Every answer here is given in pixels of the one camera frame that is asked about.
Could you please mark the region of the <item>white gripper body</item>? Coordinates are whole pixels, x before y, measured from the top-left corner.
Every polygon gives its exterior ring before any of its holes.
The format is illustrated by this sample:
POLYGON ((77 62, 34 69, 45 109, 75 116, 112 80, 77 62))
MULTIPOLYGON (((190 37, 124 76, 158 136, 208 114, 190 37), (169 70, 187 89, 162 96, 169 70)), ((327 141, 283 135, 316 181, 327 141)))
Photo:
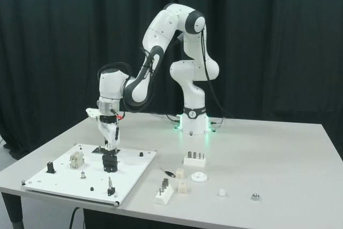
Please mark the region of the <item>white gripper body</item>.
POLYGON ((118 145, 120 143, 120 128, 117 123, 98 122, 98 128, 108 144, 118 145))

